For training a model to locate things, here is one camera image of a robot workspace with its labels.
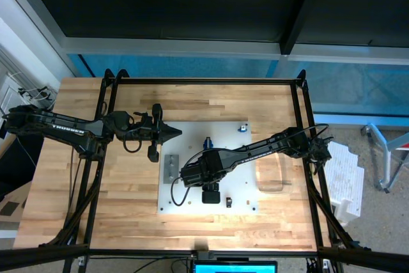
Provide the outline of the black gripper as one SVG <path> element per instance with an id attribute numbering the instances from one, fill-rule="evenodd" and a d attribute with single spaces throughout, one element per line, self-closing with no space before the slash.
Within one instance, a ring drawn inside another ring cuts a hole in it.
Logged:
<path id="1" fill-rule="evenodd" d="M 220 203 L 219 181 L 206 183 L 202 186 L 202 203 L 204 204 Z"/>
<path id="2" fill-rule="evenodd" d="M 135 115 L 141 117 L 141 121 L 137 124 L 137 140 L 140 142 L 151 142 L 151 145 L 148 147 L 148 159 L 151 162 L 159 161 L 159 152 L 157 151 L 158 145 L 164 144 L 169 140 L 182 135 L 182 131 L 180 129 L 171 127 L 164 122 L 161 123 L 162 113 L 163 111 L 160 104 L 153 104 L 151 116 L 149 116 L 148 113 L 134 113 Z"/>

